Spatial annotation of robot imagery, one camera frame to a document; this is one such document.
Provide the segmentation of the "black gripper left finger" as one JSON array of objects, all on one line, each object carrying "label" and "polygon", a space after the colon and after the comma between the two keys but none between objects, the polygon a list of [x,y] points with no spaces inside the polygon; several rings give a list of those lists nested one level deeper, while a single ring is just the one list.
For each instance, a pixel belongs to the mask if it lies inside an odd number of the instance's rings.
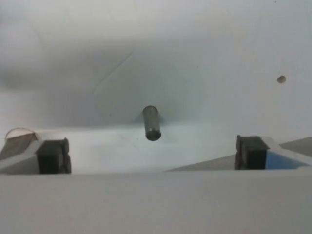
[{"label": "black gripper left finger", "polygon": [[22,153],[0,157],[1,174],[70,174],[69,141],[32,142]]}]

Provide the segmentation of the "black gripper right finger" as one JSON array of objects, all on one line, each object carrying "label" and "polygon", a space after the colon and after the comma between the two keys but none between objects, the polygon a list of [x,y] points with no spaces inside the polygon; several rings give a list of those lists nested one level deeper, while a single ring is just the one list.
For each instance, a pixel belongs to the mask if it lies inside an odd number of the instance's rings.
[{"label": "black gripper right finger", "polygon": [[291,170],[311,167],[310,156],[284,149],[270,137],[236,138],[236,170]]}]

